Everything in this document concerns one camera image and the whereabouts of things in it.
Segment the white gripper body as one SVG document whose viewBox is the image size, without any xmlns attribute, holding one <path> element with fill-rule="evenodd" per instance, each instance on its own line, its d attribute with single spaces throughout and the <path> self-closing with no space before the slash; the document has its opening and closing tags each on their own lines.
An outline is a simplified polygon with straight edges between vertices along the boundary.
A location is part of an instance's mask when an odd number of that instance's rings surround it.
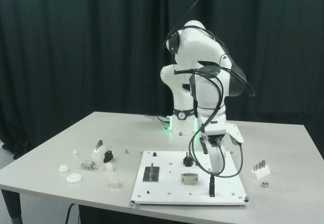
<svg viewBox="0 0 324 224">
<path fill-rule="evenodd" d="M 216 145 L 207 144 L 207 150 L 210 157 L 212 172 L 221 174 L 225 169 L 226 153 L 224 145 L 218 147 Z"/>
</svg>

